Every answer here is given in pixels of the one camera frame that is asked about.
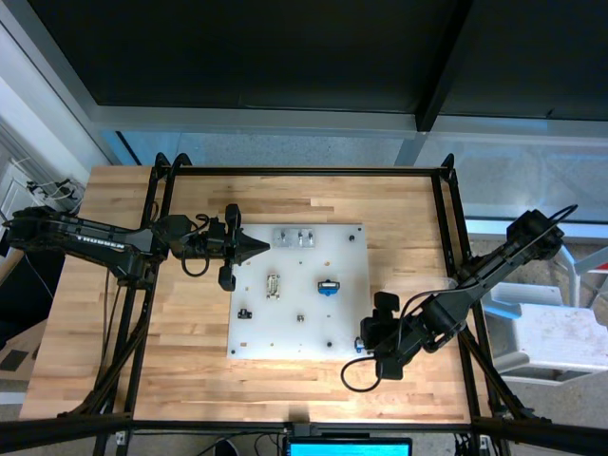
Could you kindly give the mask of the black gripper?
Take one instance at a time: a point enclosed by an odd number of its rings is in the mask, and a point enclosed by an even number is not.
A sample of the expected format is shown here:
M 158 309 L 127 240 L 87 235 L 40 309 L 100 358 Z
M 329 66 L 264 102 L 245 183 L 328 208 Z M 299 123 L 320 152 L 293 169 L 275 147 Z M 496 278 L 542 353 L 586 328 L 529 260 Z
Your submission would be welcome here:
M 379 379 L 402 379 L 403 367 L 396 354 L 399 320 L 394 316 L 400 310 L 399 296 L 378 292 L 374 295 L 374 306 L 379 320 L 372 316 L 361 320 L 359 351 L 374 354 Z
M 240 227 L 241 213 L 236 204 L 229 204 L 225 210 L 227 234 L 223 243 L 223 265 L 219 268 L 218 284 L 223 291 L 233 291 L 236 288 L 236 278 L 233 276 L 233 266 L 236 257 L 237 243 L 242 247 L 237 254 L 237 264 L 241 265 L 252 257 L 270 250 L 268 242 L 250 237 Z

